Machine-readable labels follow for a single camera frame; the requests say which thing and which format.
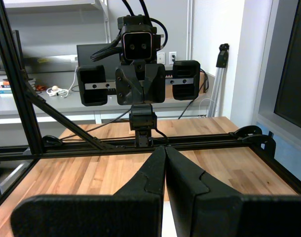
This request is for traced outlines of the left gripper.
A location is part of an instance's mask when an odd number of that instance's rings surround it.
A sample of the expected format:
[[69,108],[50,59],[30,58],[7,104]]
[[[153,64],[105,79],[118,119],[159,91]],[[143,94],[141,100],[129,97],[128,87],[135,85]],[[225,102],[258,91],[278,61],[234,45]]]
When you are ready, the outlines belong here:
[[132,106],[163,103],[166,86],[172,86],[175,100],[193,100],[199,95],[200,64],[197,61],[176,61],[171,70],[163,64],[135,61],[115,69],[107,79],[102,65],[80,67],[77,79],[81,102],[85,106],[102,106],[109,95],[116,95],[119,105]]

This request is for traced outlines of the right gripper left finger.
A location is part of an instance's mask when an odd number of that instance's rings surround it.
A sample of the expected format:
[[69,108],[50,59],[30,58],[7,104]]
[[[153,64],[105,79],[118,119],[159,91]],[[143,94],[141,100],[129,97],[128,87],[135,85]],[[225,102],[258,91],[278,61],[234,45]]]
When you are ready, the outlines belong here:
[[159,237],[165,148],[158,147],[113,195],[38,195],[11,213],[16,237]]

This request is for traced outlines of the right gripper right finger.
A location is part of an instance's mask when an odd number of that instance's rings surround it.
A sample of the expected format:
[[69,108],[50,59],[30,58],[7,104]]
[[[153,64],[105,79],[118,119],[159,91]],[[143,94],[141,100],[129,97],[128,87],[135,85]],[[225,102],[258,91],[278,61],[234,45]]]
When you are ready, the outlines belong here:
[[301,237],[301,195],[244,195],[172,147],[166,184],[180,237]]

